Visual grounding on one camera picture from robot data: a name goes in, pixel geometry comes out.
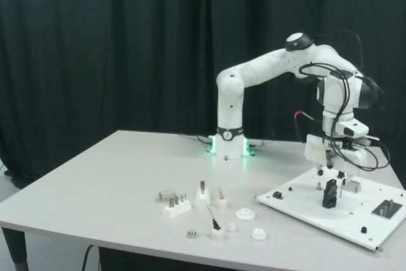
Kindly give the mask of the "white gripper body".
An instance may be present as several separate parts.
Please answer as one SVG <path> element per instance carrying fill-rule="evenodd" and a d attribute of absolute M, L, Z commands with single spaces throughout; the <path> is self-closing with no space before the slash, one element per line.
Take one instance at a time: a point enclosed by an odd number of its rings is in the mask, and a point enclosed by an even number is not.
<path fill-rule="evenodd" d="M 334 149 L 328 138 L 307 135 L 304 156 L 307 160 L 338 171 L 358 171 L 368 165 L 368 153 L 360 147 L 342 148 L 342 142 L 336 142 Z"/>

